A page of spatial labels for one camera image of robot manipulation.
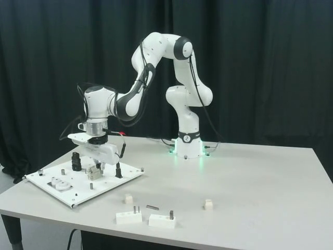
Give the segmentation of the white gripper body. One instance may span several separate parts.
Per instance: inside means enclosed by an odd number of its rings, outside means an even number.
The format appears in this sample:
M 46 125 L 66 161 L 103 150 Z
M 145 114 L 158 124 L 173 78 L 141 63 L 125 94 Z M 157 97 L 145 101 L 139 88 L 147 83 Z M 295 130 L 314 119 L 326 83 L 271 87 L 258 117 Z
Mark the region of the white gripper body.
M 118 156 L 118 148 L 114 144 L 106 143 L 101 145 L 80 144 L 81 152 L 92 159 L 101 163 L 115 165 L 120 161 Z

